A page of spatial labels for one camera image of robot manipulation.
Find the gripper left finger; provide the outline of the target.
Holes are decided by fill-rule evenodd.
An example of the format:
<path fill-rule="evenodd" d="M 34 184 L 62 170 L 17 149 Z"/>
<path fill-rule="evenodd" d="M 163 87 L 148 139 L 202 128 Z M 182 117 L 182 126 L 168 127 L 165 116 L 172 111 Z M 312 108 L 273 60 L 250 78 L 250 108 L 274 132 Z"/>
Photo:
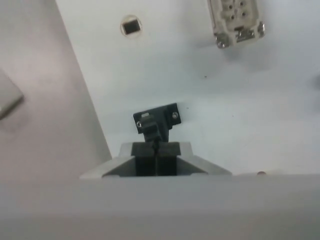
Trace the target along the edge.
<path fill-rule="evenodd" d="M 85 172 L 80 178 L 145 177 L 155 175 L 155 160 L 150 156 L 134 156 L 134 142 L 123 143 L 118 156 Z"/>

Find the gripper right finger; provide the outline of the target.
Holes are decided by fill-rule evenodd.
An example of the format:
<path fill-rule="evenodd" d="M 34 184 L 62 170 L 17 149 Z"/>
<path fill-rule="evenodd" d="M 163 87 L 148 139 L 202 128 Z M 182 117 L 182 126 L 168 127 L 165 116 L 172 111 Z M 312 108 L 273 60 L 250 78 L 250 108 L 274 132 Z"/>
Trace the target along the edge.
<path fill-rule="evenodd" d="M 231 176 L 229 170 L 193 153 L 190 142 L 161 142 L 155 157 L 158 176 Z"/>

